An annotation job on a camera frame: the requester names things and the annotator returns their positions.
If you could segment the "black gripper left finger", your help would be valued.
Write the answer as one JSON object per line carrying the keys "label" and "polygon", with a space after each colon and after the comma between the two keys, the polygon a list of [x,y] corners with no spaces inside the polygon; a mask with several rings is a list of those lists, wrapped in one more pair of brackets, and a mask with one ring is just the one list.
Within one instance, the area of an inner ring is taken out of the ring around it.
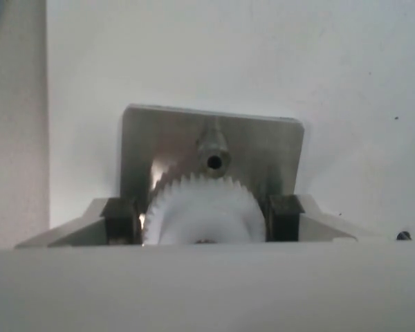
{"label": "black gripper left finger", "polygon": [[17,244],[18,248],[125,246],[140,243],[135,200],[94,199],[82,216]]}

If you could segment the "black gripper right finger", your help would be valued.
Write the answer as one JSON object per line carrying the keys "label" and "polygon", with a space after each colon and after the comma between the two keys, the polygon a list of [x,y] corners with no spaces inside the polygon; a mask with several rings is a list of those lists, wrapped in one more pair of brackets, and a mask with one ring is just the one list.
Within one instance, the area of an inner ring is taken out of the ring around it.
{"label": "black gripper right finger", "polygon": [[274,194],[266,198],[266,241],[357,241],[356,229],[327,216],[310,195]]}

